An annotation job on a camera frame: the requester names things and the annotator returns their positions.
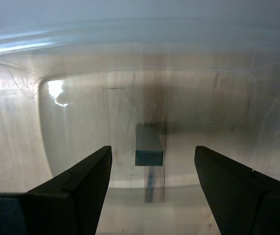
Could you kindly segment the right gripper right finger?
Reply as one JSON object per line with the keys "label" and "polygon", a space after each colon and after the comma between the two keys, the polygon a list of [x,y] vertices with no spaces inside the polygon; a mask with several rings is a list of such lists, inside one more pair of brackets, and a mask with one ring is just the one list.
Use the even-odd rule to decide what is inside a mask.
{"label": "right gripper right finger", "polygon": [[280,181],[205,146],[194,163],[221,234],[280,235]]}

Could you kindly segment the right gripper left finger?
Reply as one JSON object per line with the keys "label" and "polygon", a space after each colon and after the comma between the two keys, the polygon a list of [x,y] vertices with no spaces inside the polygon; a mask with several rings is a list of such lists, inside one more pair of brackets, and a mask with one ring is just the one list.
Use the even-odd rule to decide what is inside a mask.
{"label": "right gripper left finger", "polygon": [[0,235],[94,235],[111,168],[104,146],[26,193],[0,193]]}

